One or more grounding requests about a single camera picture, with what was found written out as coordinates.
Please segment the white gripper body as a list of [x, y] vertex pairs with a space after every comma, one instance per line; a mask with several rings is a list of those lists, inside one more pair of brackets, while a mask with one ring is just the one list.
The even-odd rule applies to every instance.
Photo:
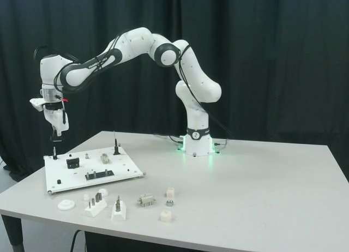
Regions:
[[59, 110], [44, 110], [45, 119], [52, 125], [52, 128], [56, 133], [61, 134], [69, 129], [68, 115]]

